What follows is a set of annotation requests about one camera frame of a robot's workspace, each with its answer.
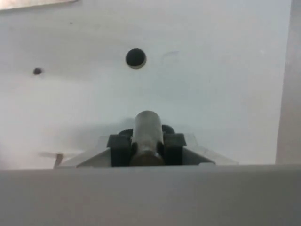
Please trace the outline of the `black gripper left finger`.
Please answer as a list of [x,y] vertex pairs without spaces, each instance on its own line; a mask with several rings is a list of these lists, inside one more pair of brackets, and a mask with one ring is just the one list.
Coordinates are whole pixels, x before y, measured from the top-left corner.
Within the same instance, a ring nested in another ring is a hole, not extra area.
[[131,140],[124,135],[101,136],[97,145],[69,159],[63,159],[57,168],[126,167],[131,157]]

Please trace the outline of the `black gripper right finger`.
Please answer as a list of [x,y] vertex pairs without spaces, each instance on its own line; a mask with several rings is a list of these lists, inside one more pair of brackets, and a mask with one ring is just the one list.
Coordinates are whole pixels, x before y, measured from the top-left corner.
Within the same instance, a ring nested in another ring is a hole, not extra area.
[[164,135],[166,165],[237,165],[238,163],[198,144],[194,134]]

